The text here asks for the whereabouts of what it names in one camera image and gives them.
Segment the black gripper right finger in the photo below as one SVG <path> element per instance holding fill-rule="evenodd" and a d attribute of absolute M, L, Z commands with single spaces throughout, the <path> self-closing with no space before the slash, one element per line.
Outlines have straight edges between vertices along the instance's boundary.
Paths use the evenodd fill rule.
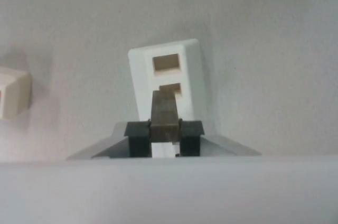
<path fill-rule="evenodd" d="M 180 122 L 180 157 L 260 156 L 257 150 L 223 135 L 202 121 Z"/>

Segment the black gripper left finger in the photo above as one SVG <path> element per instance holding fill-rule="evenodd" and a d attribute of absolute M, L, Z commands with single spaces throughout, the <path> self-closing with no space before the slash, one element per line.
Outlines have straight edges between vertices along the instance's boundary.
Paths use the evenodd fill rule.
<path fill-rule="evenodd" d="M 147 158 L 151 156 L 149 122 L 119 122 L 112 135 L 69 156 L 69 159 Z"/>

